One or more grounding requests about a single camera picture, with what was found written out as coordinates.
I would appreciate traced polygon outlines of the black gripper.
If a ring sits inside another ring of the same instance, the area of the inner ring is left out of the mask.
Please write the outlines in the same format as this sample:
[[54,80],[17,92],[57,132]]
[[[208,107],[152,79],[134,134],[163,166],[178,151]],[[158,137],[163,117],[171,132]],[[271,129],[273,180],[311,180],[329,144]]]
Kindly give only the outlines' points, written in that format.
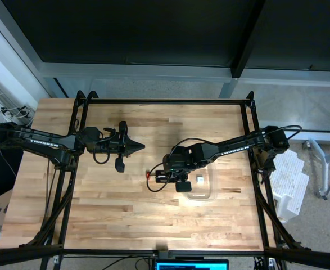
[[[121,121],[119,123],[118,131],[113,128],[104,128],[104,130],[108,131],[110,134],[108,137],[101,138],[97,142],[97,153],[105,153],[107,158],[105,161],[97,160],[97,164],[106,164],[110,159],[110,154],[118,154],[118,157],[115,160],[115,169],[117,172],[124,172],[125,164],[123,162],[123,157],[125,156],[126,138],[128,135],[127,123],[126,121]],[[132,139],[128,139],[128,146],[131,146],[128,150],[129,154],[133,154],[145,148],[144,144],[136,142]]]
[[176,192],[191,192],[192,185],[188,180],[189,173],[185,170],[172,170],[170,181],[175,183]]

